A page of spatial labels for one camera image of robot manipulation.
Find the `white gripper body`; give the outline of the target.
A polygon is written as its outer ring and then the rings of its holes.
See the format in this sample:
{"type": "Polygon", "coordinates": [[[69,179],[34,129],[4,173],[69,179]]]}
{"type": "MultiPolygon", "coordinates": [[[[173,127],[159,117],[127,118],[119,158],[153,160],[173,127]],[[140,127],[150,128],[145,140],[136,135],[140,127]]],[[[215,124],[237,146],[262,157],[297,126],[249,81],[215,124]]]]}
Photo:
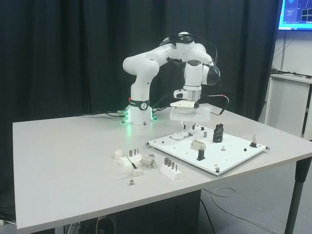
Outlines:
{"type": "Polygon", "coordinates": [[[198,108],[173,107],[170,120],[173,121],[209,121],[211,119],[211,106],[200,105],[198,108]]]}

